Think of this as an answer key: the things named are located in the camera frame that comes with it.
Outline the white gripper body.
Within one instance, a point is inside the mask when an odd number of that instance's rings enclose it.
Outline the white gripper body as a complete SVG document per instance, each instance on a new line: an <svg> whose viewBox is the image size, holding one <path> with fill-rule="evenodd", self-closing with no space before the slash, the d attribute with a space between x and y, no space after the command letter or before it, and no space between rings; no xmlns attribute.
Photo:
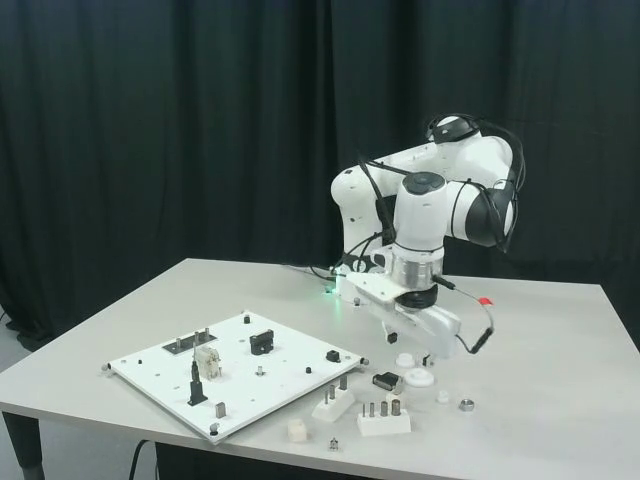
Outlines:
<svg viewBox="0 0 640 480"><path fill-rule="evenodd" d="M397 341L417 342L427 354L436 358L451 358L456 352L456 335L460 332L461 320L446 309L436 305L409 309L399 304L372 304L370 312L397 332Z"/></svg>

